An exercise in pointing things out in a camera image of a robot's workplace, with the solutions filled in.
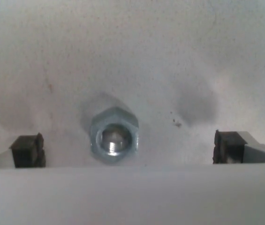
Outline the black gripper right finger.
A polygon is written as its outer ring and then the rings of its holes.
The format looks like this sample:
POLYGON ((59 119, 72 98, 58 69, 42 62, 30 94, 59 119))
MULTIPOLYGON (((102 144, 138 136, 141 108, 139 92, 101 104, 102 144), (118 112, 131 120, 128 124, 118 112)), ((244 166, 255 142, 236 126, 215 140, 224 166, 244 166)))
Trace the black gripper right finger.
POLYGON ((265 144, 246 131, 218 131, 214 136, 214 164, 265 163, 265 144))

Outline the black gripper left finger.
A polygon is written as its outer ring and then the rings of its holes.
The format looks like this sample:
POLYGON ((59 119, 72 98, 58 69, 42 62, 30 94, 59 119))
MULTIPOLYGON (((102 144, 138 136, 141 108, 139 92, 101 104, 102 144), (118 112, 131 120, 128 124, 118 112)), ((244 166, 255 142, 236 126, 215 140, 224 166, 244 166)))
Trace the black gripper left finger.
POLYGON ((41 133, 20 135, 0 146, 0 168, 45 168, 46 155, 41 133))

